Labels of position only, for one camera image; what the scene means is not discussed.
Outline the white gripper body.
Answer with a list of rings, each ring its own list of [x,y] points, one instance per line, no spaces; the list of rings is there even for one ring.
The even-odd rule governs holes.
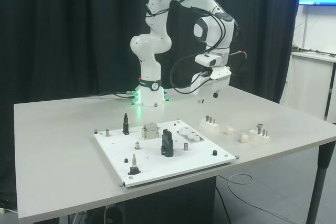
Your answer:
[[[213,93],[219,93],[226,87],[226,78],[216,80],[209,76],[202,76],[200,73],[193,75],[191,83],[191,93],[198,98],[213,97]]]

